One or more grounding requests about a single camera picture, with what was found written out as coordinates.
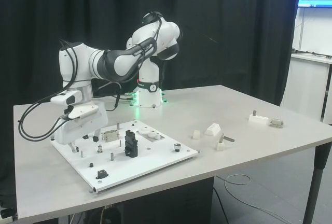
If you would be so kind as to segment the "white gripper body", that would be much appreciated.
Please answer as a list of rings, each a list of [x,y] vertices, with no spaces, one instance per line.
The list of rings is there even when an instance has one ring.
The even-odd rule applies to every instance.
[[[74,105],[68,118],[69,121],[55,132],[55,141],[62,145],[74,142],[108,124],[105,104]]]

